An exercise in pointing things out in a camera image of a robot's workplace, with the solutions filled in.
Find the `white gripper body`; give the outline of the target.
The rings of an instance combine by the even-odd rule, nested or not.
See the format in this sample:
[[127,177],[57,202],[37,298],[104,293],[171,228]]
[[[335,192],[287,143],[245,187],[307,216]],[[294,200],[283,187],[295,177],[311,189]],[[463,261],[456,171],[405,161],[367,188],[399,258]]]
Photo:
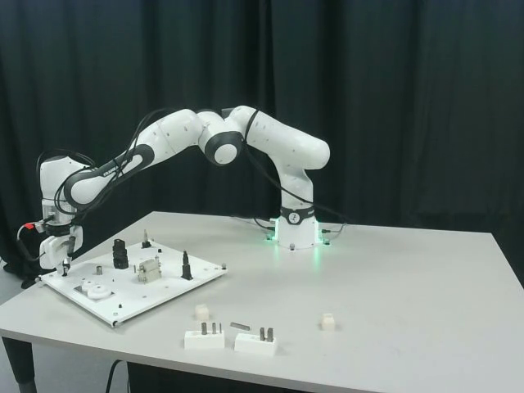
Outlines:
[[39,265],[42,269],[54,269],[67,257],[69,238],[50,236],[40,243]]

